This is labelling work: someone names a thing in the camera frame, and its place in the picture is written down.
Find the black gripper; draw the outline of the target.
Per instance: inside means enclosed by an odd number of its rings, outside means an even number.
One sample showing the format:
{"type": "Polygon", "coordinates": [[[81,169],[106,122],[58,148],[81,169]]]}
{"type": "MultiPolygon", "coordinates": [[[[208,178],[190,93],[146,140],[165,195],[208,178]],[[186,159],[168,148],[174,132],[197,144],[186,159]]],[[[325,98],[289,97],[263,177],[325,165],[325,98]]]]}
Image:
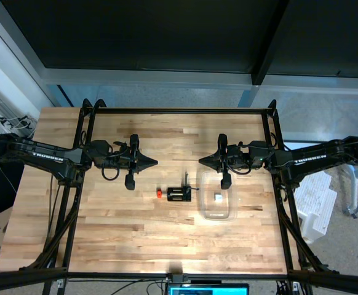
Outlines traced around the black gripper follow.
{"type": "Polygon", "coordinates": [[[156,166],[158,162],[157,160],[143,155],[139,151],[140,142],[137,134],[133,134],[130,136],[129,144],[120,141],[115,141],[114,144],[119,146],[119,150],[116,152],[116,154],[119,154],[116,157],[117,167],[120,170],[128,171],[127,175],[125,176],[125,187],[130,191],[134,191],[135,174],[139,174],[139,172],[147,168],[156,166]]]}
{"type": "Polygon", "coordinates": [[[222,179],[220,181],[222,189],[229,189],[232,185],[229,171],[236,175],[247,175],[250,173],[250,162],[241,151],[241,147],[242,144],[228,145],[227,136],[221,133],[218,136],[217,152],[199,159],[201,165],[222,174],[222,179]]]}

